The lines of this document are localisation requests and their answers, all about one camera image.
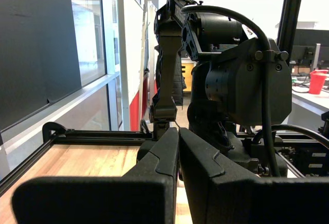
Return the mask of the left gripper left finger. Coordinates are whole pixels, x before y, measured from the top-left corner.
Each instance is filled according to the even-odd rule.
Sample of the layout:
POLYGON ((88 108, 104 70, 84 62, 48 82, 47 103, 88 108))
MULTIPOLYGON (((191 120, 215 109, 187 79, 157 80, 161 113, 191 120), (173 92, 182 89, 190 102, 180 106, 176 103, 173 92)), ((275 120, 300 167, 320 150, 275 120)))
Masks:
POLYGON ((174 223, 179 135, 168 129, 121 177, 39 177, 11 203, 18 223, 174 223))

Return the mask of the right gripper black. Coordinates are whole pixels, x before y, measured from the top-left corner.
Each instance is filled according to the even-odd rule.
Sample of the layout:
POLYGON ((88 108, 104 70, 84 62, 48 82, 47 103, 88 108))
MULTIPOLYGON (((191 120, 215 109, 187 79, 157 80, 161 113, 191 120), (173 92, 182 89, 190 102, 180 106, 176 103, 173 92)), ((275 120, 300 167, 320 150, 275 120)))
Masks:
POLYGON ((206 100, 193 101, 189 105, 189 125, 191 132, 217 150, 239 174, 273 176, 263 141, 263 129, 251 132, 244 139, 238 137, 236 125, 217 111, 215 102, 206 100))

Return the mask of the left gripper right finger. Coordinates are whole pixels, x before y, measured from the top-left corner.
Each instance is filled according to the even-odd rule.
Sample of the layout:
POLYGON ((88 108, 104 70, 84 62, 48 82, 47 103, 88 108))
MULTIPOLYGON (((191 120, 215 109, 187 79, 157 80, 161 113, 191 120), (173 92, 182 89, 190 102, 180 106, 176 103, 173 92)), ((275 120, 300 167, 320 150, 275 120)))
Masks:
POLYGON ((327 178, 261 178, 188 129, 179 136, 194 223, 328 223, 327 178))

